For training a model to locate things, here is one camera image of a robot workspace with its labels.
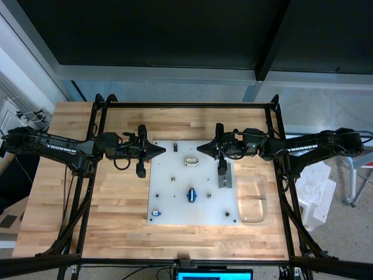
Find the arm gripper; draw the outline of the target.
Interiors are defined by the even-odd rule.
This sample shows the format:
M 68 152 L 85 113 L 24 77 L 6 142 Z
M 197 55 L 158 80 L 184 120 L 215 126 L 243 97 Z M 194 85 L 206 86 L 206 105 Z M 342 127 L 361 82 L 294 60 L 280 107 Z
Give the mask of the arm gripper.
M 122 135 L 128 137 L 128 141 L 120 144 L 120 146 L 116 149 L 116 159 L 126 159 L 128 164 L 126 167 L 116 166 L 116 168 L 124 171 L 130 167 L 132 159 L 137 159 L 138 163 L 136 164 L 136 175 L 139 178 L 145 178 L 146 169 L 144 166 L 144 161 L 149 162 L 156 156 L 165 153 L 166 149 L 152 144 L 147 140 L 147 130 L 145 125 L 138 126 L 137 136 L 130 132 L 123 132 Z
M 214 140 L 197 147 L 197 151 L 218 160 L 218 175 L 224 176 L 227 173 L 227 161 L 240 160 L 244 157 L 244 147 L 235 137 L 238 130 L 233 132 L 224 132 L 224 125 L 216 124 Z

